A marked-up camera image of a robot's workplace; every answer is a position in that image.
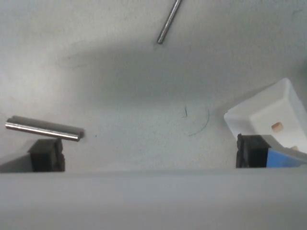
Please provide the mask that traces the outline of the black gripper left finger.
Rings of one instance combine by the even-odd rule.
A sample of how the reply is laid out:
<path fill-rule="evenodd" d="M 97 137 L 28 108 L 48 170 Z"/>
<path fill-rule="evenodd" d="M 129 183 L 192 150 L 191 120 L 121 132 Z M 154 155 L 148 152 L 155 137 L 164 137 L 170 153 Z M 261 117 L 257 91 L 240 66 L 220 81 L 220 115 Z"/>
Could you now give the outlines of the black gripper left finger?
<path fill-rule="evenodd" d="M 0 158 L 1 173 L 65 172 L 66 162 L 60 138 L 31 140 L 16 153 Z"/>

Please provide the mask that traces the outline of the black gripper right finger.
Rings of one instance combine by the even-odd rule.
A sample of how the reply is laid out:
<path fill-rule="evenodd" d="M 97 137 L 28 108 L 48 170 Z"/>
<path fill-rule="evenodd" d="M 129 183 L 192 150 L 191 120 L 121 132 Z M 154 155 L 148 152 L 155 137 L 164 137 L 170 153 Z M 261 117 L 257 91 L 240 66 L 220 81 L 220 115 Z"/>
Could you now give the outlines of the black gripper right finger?
<path fill-rule="evenodd" d="M 290 168 L 306 166 L 307 155 L 283 147 L 271 135 L 237 136 L 237 168 Z"/>

